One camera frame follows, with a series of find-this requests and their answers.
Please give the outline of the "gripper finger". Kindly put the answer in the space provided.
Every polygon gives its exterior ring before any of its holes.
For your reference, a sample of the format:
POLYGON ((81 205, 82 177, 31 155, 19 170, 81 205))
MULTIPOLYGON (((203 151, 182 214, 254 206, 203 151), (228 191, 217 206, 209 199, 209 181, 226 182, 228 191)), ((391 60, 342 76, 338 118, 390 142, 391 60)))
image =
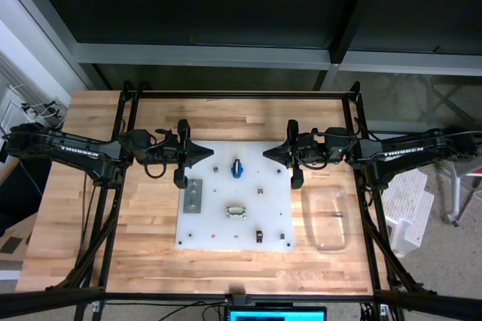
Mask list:
POLYGON ((194 152, 192 154, 188 155, 188 166, 192 167, 195 164, 199 163, 200 161, 203 161, 207 159, 208 157, 213 156, 213 152, 194 152))
POLYGON ((213 153, 214 151, 210 148, 198 145, 191 140, 188 140, 188 152, 190 153, 213 153))
POLYGON ((274 148, 264 151, 264 154, 284 154, 287 152, 288 152, 288 140, 285 140, 282 144, 279 144, 274 148))
POLYGON ((271 161, 275 161, 284 167, 288 166, 288 155, 287 154, 268 154, 263 153, 263 156, 271 161))

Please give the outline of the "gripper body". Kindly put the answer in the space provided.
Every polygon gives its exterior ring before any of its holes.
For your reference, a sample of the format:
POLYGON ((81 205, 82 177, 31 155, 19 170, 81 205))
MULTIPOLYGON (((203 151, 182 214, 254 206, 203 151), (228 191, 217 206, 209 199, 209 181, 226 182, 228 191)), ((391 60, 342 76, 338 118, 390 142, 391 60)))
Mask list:
POLYGON ((178 134, 171 130, 156 129, 154 132, 164 135, 164 139, 148 147, 145 159, 145 174, 151 179, 162 178, 168 164, 177 164, 174 171, 173 182, 177 188, 186 188, 188 178, 185 176, 185 168, 188 166, 188 140, 191 135, 191 128, 186 119, 181 119, 177 126, 178 134), (162 165, 163 170, 159 175, 149 172, 149 165, 162 165))
POLYGON ((326 168, 325 148, 315 140, 315 137, 319 136, 317 128, 308 133, 299 133, 296 120, 288 121, 287 136, 292 168, 291 188, 301 189, 304 184, 304 173, 300 167, 315 171, 326 168))

